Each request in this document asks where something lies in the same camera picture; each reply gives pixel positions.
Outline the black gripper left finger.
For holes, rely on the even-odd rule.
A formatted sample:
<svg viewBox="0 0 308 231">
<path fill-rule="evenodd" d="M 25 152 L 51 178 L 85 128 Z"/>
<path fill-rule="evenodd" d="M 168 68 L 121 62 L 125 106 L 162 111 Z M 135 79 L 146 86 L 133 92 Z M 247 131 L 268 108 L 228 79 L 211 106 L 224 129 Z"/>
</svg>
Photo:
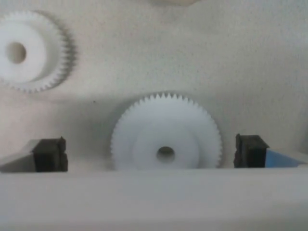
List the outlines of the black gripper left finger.
<svg viewBox="0 0 308 231">
<path fill-rule="evenodd" d="M 1 173 L 67 172 L 66 140 L 30 140 L 19 152 L 0 158 Z"/>
</svg>

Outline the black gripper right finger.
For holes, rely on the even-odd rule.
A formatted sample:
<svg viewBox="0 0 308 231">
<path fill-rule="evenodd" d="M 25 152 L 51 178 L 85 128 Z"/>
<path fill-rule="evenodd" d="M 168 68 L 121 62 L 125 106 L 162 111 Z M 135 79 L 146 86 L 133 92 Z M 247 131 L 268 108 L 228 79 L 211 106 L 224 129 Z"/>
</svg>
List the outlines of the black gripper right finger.
<svg viewBox="0 0 308 231">
<path fill-rule="evenodd" d="M 301 157 L 271 150 L 259 135 L 237 134 L 235 168 L 290 168 L 301 165 Z"/>
</svg>

